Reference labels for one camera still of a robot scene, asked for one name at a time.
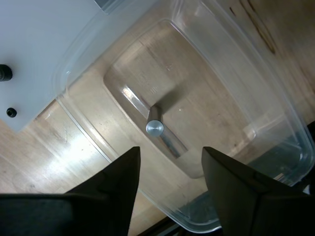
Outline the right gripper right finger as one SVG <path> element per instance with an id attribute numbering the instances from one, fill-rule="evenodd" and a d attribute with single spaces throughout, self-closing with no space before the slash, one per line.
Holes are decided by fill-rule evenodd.
<path id="1" fill-rule="evenodd" d="M 313 236 L 315 197 L 212 148 L 202 168 L 225 236 Z"/>

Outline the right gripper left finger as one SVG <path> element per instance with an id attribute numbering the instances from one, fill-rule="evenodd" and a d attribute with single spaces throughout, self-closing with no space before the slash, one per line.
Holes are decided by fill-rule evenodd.
<path id="1" fill-rule="evenodd" d="M 63 194 L 1 194 L 2 236 L 126 236 L 140 177 L 140 147 Z"/>

